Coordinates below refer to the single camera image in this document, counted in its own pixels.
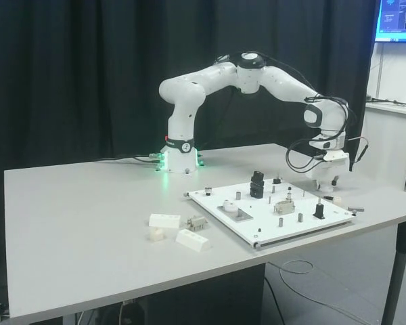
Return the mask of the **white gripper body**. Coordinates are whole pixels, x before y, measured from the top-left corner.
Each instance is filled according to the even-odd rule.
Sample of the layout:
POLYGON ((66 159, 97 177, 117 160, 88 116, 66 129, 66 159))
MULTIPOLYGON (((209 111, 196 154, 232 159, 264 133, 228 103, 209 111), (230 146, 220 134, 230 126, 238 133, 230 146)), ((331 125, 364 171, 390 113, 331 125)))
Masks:
POLYGON ((315 163, 313 168, 306 172, 306 176, 319 182, 332 182, 334 178, 347 174, 349 165, 349 154, 326 154, 323 160, 315 163))

